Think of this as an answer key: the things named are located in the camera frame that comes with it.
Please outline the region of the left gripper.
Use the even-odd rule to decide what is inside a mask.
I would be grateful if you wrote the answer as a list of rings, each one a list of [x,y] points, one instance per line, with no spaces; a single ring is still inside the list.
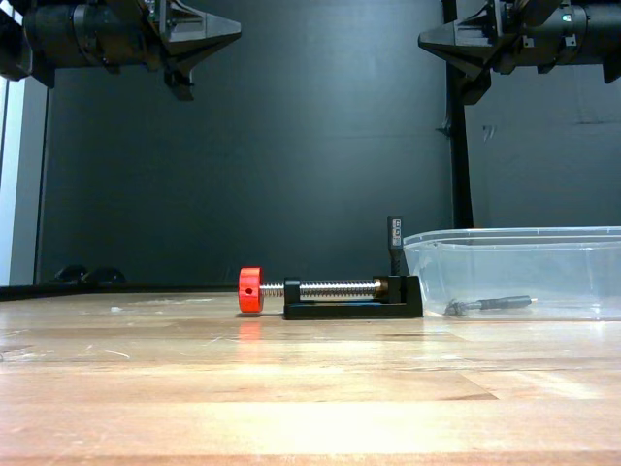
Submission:
[[[242,26],[193,9],[181,1],[142,1],[144,66],[163,71],[164,84],[180,101],[192,101],[193,69],[237,41]]]

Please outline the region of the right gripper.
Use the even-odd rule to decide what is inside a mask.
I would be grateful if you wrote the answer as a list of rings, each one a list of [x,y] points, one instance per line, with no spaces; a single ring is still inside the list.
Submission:
[[[474,15],[421,32],[418,46],[465,74],[461,98],[474,105],[491,86],[491,71],[515,68],[516,41],[528,28],[542,26],[554,13],[553,1],[486,1]]]

